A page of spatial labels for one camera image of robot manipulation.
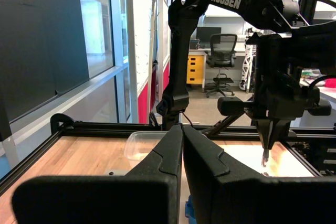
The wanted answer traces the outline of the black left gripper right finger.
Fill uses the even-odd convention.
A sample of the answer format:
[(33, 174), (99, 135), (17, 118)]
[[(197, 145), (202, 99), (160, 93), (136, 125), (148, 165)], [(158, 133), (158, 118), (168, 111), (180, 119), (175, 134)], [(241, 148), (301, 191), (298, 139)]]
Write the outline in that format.
[(266, 177), (184, 127), (197, 223), (335, 223), (334, 177)]

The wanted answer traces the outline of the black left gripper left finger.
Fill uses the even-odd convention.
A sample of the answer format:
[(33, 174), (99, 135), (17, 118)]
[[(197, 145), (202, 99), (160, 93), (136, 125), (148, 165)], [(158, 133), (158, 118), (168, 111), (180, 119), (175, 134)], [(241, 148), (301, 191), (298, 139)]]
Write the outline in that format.
[(183, 131), (173, 126), (123, 176), (40, 176), (12, 196), (18, 223), (178, 223)]

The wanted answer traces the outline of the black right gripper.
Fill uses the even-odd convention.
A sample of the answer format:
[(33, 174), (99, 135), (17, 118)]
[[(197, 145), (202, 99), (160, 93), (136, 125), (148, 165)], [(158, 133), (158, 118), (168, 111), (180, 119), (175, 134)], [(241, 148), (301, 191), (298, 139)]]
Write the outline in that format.
[[(279, 86), (262, 86), (251, 100), (237, 97), (221, 97), (217, 108), (221, 115), (240, 116), (247, 114), (256, 121), (256, 129), (263, 147), (288, 136), (290, 121), (303, 116), (305, 111), (313, 116), (329, 116), (331, 103), (320, 97), (318, 83), (329, 79), (319, 77), (302, 86), (300, 83), (282, 83)], [(274, 121), (270, 135), (270, 120)]]

